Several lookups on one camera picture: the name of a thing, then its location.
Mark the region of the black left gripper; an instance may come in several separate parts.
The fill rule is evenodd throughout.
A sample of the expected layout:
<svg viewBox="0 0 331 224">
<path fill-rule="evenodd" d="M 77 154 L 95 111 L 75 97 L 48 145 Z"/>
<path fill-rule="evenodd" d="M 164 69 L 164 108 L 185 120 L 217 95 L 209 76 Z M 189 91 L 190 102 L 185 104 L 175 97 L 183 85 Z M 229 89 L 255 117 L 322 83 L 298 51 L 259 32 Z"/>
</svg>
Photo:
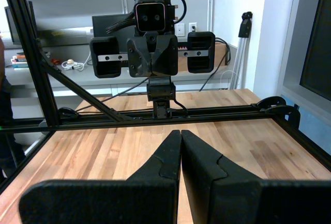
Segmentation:
<svg viewBox="0 0 331 224">
<path fill-rule="evenodd" d="M 131 77 L 169 77 L 177 75 L 181 57 L 190 73 L 209 73 L 214 69 L 215 35 L 212 32 L 189 33 L 186 42 L 175 35 L 146 33 L 127 39 L 127 52 L 120 53 L 116 37 L 93 38 L 89 44 L 95 76 L 115 78 L 123 67 Z"/>
</svg>

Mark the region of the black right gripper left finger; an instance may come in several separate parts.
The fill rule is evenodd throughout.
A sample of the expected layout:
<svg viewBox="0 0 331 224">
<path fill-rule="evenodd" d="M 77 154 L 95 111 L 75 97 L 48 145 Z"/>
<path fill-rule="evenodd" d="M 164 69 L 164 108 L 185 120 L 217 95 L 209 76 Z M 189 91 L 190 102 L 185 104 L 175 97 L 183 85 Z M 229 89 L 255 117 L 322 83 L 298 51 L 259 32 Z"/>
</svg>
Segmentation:
<svg viewBox="0 0 331 224">
<path fill-rule="evenodd" d="M 21 196 L 22 223 L 176 223 L 181 132 L 126 180 L 47 180 Z"/>
</svg>

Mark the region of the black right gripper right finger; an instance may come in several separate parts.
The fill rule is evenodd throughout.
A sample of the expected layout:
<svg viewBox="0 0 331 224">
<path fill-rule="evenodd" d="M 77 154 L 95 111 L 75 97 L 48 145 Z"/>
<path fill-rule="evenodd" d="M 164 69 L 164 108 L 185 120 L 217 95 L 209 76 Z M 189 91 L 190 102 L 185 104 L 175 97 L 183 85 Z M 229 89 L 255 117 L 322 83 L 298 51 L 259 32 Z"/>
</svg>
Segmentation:
<svg viewBox="0 0 331 224">
<path fill-rule="evenodd" d="M 329 181 L 264 180 L 191 131 L 182 141 L 194 223 L 330 223 Z"/>
</svg>

